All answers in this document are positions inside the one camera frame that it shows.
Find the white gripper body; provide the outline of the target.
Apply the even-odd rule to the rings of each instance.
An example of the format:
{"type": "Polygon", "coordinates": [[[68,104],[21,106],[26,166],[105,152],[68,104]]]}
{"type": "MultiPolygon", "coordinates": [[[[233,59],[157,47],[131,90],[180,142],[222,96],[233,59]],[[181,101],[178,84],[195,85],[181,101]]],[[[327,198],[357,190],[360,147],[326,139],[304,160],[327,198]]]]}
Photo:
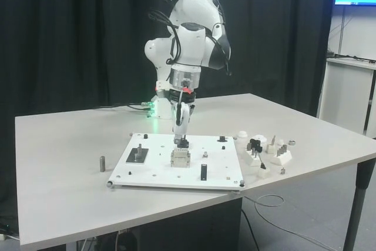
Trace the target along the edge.
{"type": "Polygon", "coordinates": [[[192,103],[182,102],[180,109],[177,107],[177,102],[172,104],[173,134],[175,137],[186,135],[193,109],[194,104],[192,103]]]}

